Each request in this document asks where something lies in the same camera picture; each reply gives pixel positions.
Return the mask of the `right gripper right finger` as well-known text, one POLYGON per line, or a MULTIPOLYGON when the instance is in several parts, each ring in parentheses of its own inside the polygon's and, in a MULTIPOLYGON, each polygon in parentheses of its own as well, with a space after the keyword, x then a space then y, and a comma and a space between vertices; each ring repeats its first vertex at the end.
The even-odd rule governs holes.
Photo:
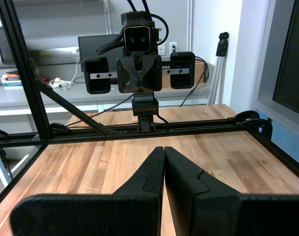
POLYGON ((243 194, 172 147, 165 181, 179 236, 299 236, 299 195, 243 194))

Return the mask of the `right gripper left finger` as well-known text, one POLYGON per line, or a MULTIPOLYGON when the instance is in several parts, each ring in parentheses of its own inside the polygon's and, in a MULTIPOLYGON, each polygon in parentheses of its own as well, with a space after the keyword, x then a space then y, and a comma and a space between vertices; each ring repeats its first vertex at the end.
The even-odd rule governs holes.
POLYGON ((15 236, 158 236, 161 232, 164 148, 156 147, 111 195, 39 194, 10 214, 15 236))

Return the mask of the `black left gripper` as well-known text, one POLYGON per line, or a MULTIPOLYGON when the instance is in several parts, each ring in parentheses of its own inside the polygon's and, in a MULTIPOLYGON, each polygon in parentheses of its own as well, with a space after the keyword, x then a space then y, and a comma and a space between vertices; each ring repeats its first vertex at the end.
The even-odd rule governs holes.
POLYGON ((171 53, 169 66, 163 68, 160 55, 142 52, 124 56, 116 61, 116 70, 109 71, 106 57, 83 61, 87 92, 105 94, 117 84, 120 93, 149 93, 161 91, 163 76, 170 78, 173 89, 189 89, 194 85, 195 55, 192 52, 171 53))

